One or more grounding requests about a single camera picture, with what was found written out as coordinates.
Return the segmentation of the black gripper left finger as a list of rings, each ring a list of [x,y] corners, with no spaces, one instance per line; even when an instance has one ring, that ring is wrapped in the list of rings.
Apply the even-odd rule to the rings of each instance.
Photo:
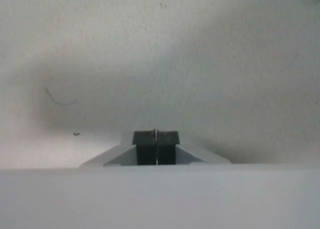
[[[130,131],[120,143],[103,153],[104,166],[149,166],[157,164],[157,141],[154,130]]]

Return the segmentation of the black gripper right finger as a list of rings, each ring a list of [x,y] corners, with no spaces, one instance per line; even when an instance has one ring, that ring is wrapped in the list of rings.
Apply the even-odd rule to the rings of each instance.
[[[156,131],[156,164],[188,165],[203,160],[181,147],[178,131]]]

